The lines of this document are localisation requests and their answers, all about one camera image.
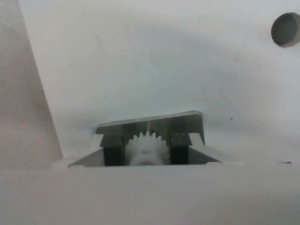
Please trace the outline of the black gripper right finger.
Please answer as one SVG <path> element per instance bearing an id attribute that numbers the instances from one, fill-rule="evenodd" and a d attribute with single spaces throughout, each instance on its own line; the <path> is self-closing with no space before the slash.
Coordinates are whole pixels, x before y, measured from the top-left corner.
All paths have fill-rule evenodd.
<path id="1" fill-rule="evenodd" d="M 207 163 L 222 163 L 220 160 L 198 150 L 190 138 L 192 133 L 170 134 L 170 164 L 171 165 L 205 165 Z"/>

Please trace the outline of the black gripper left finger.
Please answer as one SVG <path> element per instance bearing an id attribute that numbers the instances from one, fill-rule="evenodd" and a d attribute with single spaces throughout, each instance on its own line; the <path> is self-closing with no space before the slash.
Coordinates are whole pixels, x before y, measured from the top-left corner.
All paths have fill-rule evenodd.
<path id="1" fill-rule="evenodd" d="M 78 157 L 68 167 L 104 167 L 122 165 L 122 136 L 116 134 L 94 135 L 89 152 Z"/>

